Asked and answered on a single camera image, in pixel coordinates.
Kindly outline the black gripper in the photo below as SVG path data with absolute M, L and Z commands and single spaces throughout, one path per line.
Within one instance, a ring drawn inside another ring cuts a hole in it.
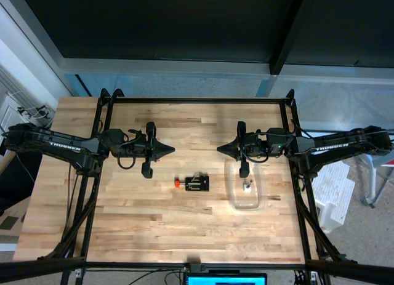
M 237 124 L 237 137 L 234 141 L 217 147 L 217 151 L 239 161 L 239 176 L 247 178 L 250 169 L 249 162 L 262 164 L 267 161 L 267 152 L 263 141 L 259 139 L 260 130 L 246 132 L 246 123 L 239 121 Z
M 156 137 L 156 126 L 154 122 L 148 122 L 146 125 L 146 134 L 136 129 L 129 129 L 129 133 L 134 134 L 135 138 L 123 143 L 123 158 L 132 158 L 130 166 L 123 166 L 123 169 L 129 170 L 135 166 L 137 158 L 144 158 L 141 173 L 145 178 L 153 177 L 151 168 L 152 160 L 157 161 L 162 157 L 175 151 L 174 147 L 159 142 Z

